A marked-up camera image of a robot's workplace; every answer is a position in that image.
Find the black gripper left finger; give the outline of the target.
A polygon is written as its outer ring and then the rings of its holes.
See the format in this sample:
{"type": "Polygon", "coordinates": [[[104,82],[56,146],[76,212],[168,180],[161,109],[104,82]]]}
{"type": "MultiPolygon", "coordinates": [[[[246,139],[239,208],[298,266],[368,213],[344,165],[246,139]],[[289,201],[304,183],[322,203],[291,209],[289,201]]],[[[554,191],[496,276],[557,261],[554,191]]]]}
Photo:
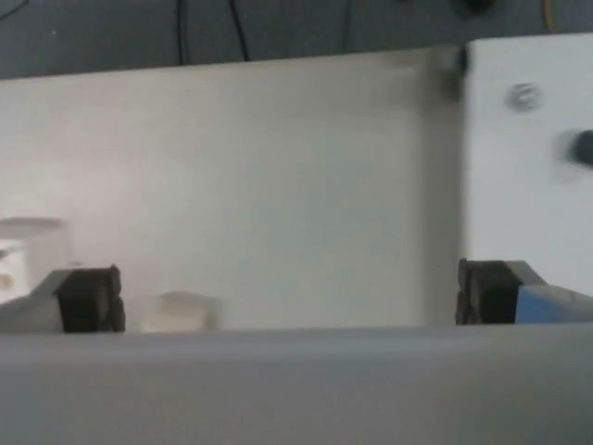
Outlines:
{"type": "Polygon", "coordinates": [[[29,295],[1,305],[3,334],[90,334],[126,331],[120,269],[51,272],[29,295]]]}

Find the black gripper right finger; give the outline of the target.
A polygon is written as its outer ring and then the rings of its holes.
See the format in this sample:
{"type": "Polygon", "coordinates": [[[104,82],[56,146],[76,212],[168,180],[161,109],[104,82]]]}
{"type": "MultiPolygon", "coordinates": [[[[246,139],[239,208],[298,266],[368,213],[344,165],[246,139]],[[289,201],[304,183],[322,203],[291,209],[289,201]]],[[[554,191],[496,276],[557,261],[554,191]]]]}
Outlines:
{"type": "Polygon", "coordinates": [[[458,265],[455,323],[575,324],[592,321],[592,298],[547,283],[525,261],[458,265]]]}

